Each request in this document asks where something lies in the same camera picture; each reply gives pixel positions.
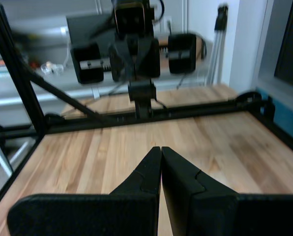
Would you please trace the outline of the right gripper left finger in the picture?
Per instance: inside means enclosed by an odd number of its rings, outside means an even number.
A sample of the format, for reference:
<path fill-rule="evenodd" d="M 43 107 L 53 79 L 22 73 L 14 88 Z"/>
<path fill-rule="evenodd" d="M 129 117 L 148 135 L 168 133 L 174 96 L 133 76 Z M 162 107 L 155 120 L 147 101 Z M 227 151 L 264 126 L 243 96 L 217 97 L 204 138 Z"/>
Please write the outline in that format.
<path fill-rule="evenodd" d="M 161 148 L 153 147 L 107 195 L 35 194 L 7 214 L 12 236 L 155 236 L 158 232 Z"/>

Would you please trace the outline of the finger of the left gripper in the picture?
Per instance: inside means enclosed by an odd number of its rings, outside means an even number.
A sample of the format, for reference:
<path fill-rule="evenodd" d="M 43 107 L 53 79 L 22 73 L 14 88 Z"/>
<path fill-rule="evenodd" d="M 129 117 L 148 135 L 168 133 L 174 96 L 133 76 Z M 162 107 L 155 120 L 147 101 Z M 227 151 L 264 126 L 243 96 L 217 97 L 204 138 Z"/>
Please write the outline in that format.
<path fill-rule="evenodd" d="M 116 40 L 109 46 L 111 73 L 114 82 L 136 80 L 136 66 L 127 39 Z"/>
<path fill-rule="evenodd" d="M 158 40 L 155 38 L 140 39 L 136 58 L 137 74 L 147 78 L 158 78 L 160 68 Z"/>

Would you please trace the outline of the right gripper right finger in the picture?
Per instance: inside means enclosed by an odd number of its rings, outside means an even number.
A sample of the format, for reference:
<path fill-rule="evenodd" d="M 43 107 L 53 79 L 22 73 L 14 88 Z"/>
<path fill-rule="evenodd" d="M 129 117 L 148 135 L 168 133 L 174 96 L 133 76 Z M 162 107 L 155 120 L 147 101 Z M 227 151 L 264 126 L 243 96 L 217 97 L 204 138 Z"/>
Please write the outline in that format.
<path fill-rule="evenodd" d="M 237 193 L 169 147 L 162 161 L 175 236 L 293 236 L 293 195 Z"/>

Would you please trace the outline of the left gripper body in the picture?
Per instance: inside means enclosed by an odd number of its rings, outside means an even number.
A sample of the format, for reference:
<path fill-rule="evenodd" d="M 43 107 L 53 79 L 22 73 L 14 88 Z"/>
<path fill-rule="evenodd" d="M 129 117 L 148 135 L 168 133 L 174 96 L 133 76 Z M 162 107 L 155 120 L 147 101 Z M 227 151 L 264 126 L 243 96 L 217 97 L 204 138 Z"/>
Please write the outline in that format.
<path fill-rule="evenodd" d="M 135 66 L 138 52 L 138 42 L 142 38 L 125 38 L 131 44 Z M 192 33 L 169 35 L 165 42 L 159 42 L 159 56 L 161 64 L 161 50 L 166 49 L 166 60 L 169 72 L 172 74 L 189 74 L 196 69 L 197 63 L 197 37 Z M 80 84 L 100 83 L 104 80 L 104 73 L 111 72 L 109 47 L 108 53 L 102 56 L 99 45 L 91 43 L 85 47 L 71 49 L 71 56 L 76 76 Z M 136 72 L 136 80 L 148 80 L 151 78 L 139 76 Z"/>

